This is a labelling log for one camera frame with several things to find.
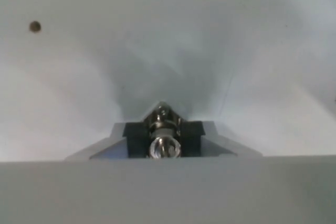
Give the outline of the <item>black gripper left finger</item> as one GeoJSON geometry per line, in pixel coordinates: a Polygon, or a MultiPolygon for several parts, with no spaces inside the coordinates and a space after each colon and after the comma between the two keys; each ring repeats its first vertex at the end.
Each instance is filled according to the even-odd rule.
{"type": "Polygon", "coordinates": [[[66,160],[146,158],[148,148],[149,133],[143,123],[116,123],[108,137],[71,154],[66,160]]]}

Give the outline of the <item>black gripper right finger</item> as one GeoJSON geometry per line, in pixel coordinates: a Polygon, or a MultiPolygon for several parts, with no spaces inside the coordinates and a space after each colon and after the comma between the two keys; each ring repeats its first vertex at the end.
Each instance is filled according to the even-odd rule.
{"type": "Polygon", "coordinates": [[[181,124],[182,157],[262,157],[262,153],[220,135],[214,121],[181,124]]]}

